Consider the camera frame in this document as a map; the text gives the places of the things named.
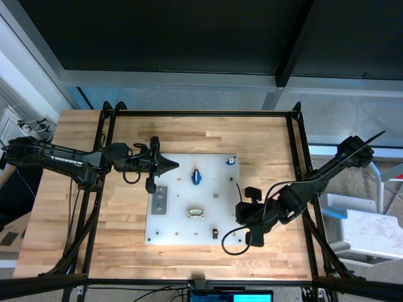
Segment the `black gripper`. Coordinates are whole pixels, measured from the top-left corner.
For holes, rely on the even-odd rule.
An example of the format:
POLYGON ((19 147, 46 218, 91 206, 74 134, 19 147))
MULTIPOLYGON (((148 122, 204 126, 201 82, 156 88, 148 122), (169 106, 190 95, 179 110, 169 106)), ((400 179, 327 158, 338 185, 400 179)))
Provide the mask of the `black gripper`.
POLYGON ((246 234, 247 241, 252 247, 264 246, 264 234, 271 230, 263 221, 262 192, 255 187, 245 188, 245 197, 251 200, 250 203, 239 202, 236 205, 236 222, 240 225, 247 225, 249 231, 246 234))
POLYGON ((164 173, 179 168, 179 163, 159 154, 160 141, 158 137, 152 137, 149 146, 143 143, 134 143, 133 147, 139 149, 139 152, 130 158, 130 171, 139 175, 135 183, 139 182, 141 174, 147 173, 149 176, 145 180, 145 189, 148 193, 155 193, 154 177, 157 176, 157 168, 158 177, 161 177, 164 173))

